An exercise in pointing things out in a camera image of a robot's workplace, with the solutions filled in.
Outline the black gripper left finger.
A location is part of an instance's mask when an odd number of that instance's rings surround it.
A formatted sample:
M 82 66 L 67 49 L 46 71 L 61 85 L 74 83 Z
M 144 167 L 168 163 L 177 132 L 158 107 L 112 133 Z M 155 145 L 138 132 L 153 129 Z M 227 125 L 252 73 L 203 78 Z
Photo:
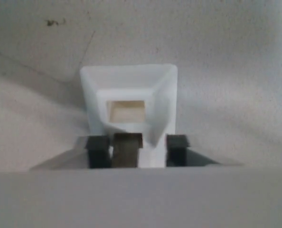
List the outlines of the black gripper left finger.
M 109 168 L 110 140 L 105 135 L 79 137 L 72 149 L 45 160 L 33 170 L 81 170 Z

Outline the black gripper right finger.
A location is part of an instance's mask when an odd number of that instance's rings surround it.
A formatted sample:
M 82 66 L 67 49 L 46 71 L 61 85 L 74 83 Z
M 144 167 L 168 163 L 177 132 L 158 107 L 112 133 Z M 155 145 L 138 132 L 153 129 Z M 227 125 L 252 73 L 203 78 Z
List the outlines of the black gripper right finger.
M 190 149 L 184 134 L 167 134 L 166 167 L 242 166 L 233 160 L 210 158 Z

